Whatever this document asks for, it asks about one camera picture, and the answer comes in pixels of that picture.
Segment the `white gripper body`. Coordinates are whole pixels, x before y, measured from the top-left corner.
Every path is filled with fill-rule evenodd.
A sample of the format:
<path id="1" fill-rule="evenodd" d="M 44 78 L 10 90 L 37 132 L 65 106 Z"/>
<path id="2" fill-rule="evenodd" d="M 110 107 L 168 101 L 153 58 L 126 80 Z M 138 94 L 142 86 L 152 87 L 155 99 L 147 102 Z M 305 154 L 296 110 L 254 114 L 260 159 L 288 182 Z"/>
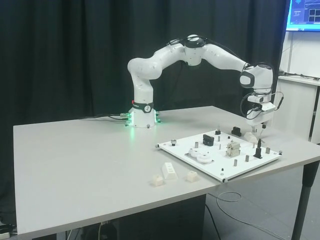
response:
<path id="1" fill-rule="evenodd" d="M 246 113 L 246 123 L 250 126 L 257 126 L 270 120 L 270 113 L 260 110 L 248 110 Z"/>

